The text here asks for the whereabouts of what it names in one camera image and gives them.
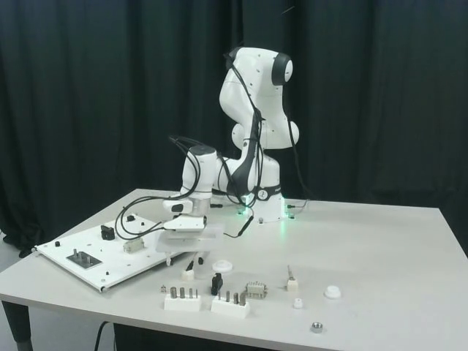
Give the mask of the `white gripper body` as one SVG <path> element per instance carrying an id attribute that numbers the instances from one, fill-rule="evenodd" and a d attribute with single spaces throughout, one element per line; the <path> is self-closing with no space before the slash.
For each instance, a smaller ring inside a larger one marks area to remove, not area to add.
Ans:
<path id="1" fill-rule="evenodd" d="M 222 246 L 223 224 L 208 224 L 200 232 L 164 230 L 159 234 L 156 251 L 165 254 L 210 252 Z"/>

